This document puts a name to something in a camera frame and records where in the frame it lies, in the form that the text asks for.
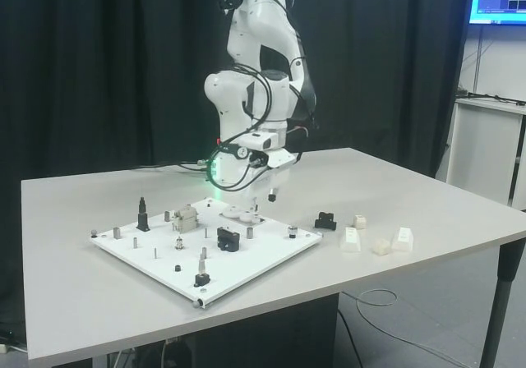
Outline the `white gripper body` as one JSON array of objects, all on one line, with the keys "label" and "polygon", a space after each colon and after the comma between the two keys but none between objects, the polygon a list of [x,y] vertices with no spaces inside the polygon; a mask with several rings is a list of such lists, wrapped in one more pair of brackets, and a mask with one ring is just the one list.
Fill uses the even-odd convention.
[{"label": "white gripper body", "polygon": [[255,208],[269,195],[277,196],[279,188],[288,180],[291,166],[273,168],[258,177],[242,192],[242,207]]}]

